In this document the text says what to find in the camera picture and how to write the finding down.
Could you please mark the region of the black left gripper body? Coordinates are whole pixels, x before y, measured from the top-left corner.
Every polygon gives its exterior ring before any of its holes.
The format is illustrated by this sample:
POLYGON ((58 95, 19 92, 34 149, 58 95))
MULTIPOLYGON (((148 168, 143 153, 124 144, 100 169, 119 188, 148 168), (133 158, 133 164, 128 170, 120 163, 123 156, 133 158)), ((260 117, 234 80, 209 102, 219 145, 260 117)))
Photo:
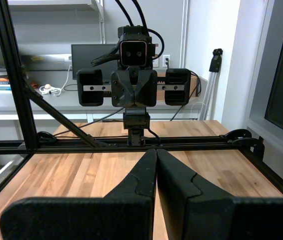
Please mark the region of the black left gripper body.
MULTIPOLYGON (((130 67, 128 71, 130 82, 135 90, 140 70, 137 67, 130 67)), ((157 73, 157 92, 164 91, 164 101, 169 106, 184 106, 189 102, 191 86, 191 72, 185 68, 169 68, 165 76, 158 76, 157 73)), ((79 70, 77 72, 77 88, 79 103, 84 107, 101 106, 104 103, 105 92, 110 93, 112 98, 111 77, 109 83, 104 83, 103 74, 100 69, 79 70)))

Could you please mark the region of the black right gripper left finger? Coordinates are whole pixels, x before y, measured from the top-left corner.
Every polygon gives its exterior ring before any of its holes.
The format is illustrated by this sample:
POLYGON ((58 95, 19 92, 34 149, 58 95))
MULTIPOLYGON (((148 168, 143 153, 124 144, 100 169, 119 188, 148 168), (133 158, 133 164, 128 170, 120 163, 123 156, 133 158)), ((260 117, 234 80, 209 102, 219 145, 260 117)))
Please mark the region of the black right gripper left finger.
POLYGON ((147 150, 126 177, 98 197, 29 197, 0 216, 5 240, 151 240, 157 152, 147 150))

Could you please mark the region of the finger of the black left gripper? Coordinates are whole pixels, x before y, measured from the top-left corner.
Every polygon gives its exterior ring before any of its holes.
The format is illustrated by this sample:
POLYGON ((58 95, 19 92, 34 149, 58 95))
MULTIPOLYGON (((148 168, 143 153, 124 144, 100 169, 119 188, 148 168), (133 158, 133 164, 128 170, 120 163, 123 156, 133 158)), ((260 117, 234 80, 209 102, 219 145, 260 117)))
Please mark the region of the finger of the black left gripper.
POLYGON ((134 104, 134 89, 130 73, 116 70, 111 74, 111 103, 114 107, 130 108, 134 104))
POLYGON ((134 90, 134 104, 137 107, 154 107, 157 103, 157 72, 140 70, 134 90))

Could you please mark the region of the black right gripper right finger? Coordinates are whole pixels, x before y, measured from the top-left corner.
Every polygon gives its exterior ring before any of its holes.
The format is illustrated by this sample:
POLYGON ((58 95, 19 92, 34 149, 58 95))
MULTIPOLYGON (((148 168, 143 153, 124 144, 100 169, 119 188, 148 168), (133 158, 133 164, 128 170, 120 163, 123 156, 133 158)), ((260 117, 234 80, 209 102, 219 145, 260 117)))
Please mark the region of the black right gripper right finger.
POLYGON ((171 240, 283 240, 283 198, 236 197, 164 149, 157 185, 171 240))

